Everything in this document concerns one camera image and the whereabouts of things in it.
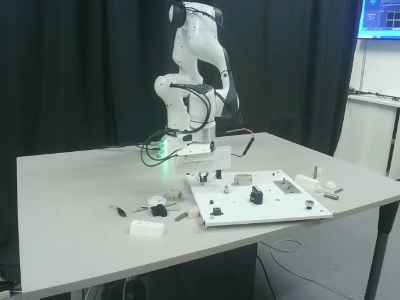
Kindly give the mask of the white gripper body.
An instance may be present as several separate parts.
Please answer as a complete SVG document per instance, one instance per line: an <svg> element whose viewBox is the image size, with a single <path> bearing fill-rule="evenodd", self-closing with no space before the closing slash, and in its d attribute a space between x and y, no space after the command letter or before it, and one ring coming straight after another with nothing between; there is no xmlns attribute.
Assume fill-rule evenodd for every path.
<svg viewBox="0 0 400 300"><path fill-rule="evenodd" d="M178 156L174 170L178 174L206 173L231 167L231 146L219 146L208 154Z"/></svg>

